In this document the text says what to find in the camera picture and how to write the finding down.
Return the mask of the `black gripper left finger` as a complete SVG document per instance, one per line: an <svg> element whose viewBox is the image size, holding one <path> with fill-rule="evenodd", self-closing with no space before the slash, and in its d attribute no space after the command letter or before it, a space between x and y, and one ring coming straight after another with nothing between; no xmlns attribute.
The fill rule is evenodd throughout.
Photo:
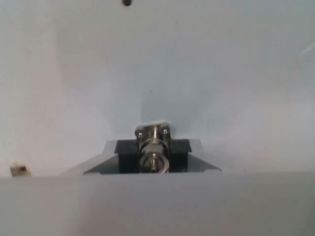
<svg viewBox="0 0 315 236"><path fill-rule="evenodd" d="M138 149L134 139L109 140L103 151L62 172L62 175L138 173Z"/></svg>

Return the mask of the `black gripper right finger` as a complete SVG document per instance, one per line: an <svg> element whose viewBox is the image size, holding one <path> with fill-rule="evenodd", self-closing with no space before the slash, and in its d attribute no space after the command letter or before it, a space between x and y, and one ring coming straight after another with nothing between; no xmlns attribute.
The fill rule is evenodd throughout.
<svg viewBox="0 0 315 236"><path fill-rule="evenodd" d="M222 169L207 162L199 139L172 139L169 145L170 173L222 172Z"/></svg>

